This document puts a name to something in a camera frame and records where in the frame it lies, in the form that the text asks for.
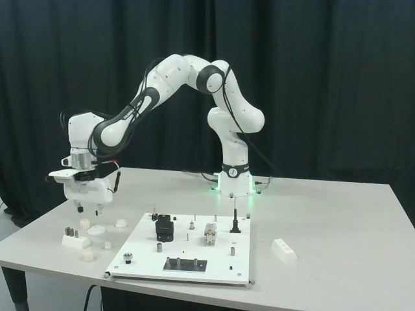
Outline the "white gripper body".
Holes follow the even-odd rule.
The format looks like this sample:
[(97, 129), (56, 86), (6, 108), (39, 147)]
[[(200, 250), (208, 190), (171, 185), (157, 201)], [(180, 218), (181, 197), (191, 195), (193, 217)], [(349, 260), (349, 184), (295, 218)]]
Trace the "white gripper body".
[(75, 180), (65, 182), (64, 194), (68, 200), (83, 203), (107, 204), (113, 200), (110, 182), (103, 178), (85, 182)]

